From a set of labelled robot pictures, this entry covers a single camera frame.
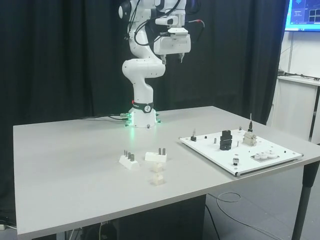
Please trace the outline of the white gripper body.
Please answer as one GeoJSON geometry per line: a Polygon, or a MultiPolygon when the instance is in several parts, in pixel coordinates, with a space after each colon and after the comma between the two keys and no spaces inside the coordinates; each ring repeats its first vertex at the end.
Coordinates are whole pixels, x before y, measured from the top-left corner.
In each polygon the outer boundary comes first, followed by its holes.
{"type": "Polygon", "coordinates": [[[156,55],[185,54],[191,51],[191,37],[189,34],[178,37],[161,36],[153,45],[156,55]]]}

